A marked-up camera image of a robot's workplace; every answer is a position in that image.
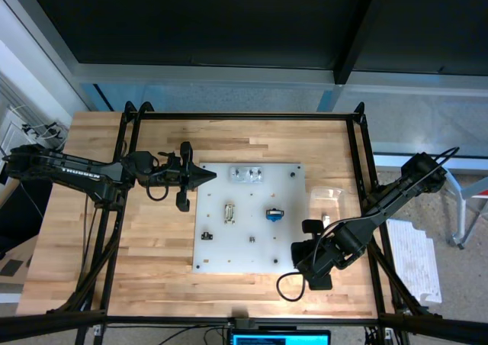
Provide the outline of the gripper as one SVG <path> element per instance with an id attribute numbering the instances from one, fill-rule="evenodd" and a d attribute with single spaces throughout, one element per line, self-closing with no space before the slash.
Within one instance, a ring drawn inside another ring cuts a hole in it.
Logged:
<path id="1" fill-rule="evenodd" d="M 165 193 L 162 197 L 153 198 L 153 200 L 155 202 L 163 201 L 167 198 L 170 187 L 179 187 L 180 191 L 176 194 L 176 207 L 179 211 L 189 211 L 188 190 L 194 190 L 215 179 L 217 174 L 192 162 L 193 149 L 188 141 L 181 144 L 180 156 L 163 152 L 159 152 L 159 155 L 166 156 L 167 160 L 162 166 L 156 167 L 153 173 L 153 185 L 164 187 Z"/>
<path id="2" fill-rule="evenodd" d="M 303 277 L 310 290 L 331 290 L 332 269 L 344 260 L 345 248 L 340 240 L 340 230 L 345 221 L 337 221 L 323 226 L 319 220 L 307 219 L 302 222 L 305 234 L 312 234 L 306 249 L 306 242 L 291 244 L 292 261 L 295 269 L 303 270 Z"/>

